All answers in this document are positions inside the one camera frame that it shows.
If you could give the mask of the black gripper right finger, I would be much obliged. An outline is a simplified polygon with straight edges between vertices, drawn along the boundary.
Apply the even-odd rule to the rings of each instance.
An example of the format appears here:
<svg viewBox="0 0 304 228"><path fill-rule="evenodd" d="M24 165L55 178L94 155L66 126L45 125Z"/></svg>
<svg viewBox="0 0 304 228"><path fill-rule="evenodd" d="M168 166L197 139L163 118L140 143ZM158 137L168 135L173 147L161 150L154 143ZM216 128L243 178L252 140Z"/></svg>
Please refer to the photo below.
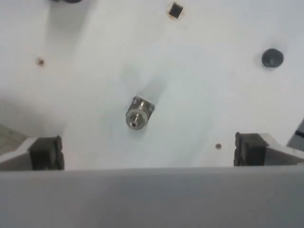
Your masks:
<svg viewBox="0 0 304 228"><path fill-rule="evenodd" d="M268 133L235 135L234 166L287 166L304 163L304 152L279 144Z"/></svg>

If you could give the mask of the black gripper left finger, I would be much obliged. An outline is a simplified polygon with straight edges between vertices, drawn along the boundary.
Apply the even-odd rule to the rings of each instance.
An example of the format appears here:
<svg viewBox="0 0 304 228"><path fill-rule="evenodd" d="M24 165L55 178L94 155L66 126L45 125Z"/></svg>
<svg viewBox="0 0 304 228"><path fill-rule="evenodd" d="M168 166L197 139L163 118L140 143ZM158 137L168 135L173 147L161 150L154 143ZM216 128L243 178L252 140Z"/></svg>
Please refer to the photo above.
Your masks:
<svg viewBox="0 0 304 228"><path fill-rule="evenodd" d="M1 171L55 171L65 169L62 138L27 138L15 150L0 156Z"/></svg>

